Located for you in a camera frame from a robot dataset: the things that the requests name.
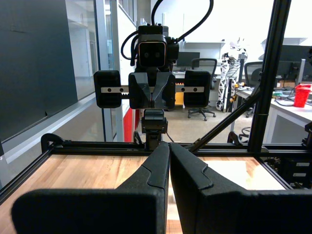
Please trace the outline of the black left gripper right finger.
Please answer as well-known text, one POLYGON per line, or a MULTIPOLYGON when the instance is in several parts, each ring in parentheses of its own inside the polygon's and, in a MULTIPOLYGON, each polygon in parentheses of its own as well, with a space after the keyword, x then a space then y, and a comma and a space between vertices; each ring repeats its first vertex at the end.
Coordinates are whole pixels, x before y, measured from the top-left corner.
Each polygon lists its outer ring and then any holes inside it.
POLYGON ((309 190, 246 190, 179 144, 171 145, 171 182, 186 234, 309 234, 309 190))

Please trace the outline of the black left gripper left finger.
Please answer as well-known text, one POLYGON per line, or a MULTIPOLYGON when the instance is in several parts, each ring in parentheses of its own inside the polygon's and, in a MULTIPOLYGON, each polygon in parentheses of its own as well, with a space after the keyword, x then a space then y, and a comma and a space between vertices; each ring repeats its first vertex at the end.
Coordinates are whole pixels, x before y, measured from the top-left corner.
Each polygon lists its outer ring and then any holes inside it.
POLYGON ((170 148, 159 144, 116 189, 38 189, 11 209, 19 234, 163 234, 170 148))

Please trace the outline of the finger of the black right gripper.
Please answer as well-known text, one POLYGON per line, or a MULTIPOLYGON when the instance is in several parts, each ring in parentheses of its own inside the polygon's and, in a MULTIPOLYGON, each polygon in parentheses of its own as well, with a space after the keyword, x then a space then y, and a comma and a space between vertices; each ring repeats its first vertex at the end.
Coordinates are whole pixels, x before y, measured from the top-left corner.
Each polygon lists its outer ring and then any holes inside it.
POLYGON ((128 77, 129 103, 131 109, 152 109, 152 93, 148 75, 144 72, 130 73, 128 77))
POLYGON ((173 109, 175 106, 176 78, 172 72, 157 73, 152 94, 152 107, 173 109))

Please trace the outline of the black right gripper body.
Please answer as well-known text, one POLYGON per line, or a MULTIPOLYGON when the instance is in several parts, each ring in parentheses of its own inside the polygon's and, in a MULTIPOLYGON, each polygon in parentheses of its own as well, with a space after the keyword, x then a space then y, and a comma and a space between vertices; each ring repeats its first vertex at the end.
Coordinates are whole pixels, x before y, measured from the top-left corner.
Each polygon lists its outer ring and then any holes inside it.
MULTIPOLYGON (((152 80, 148 77, 152 94, 156 76, 152 80)), ((97 71, 94 83, 97 105, 100 108, 117 108, 121 106, 123 99, 129 100, 129 85, 121 85, 119 71, 97 71)), ((175 85, 175 93, 184 94, 183 103, 186 107, 203 108, 209 103, 210 86, 211 74, 208 71, 187 70, 182 85, 175 85)))

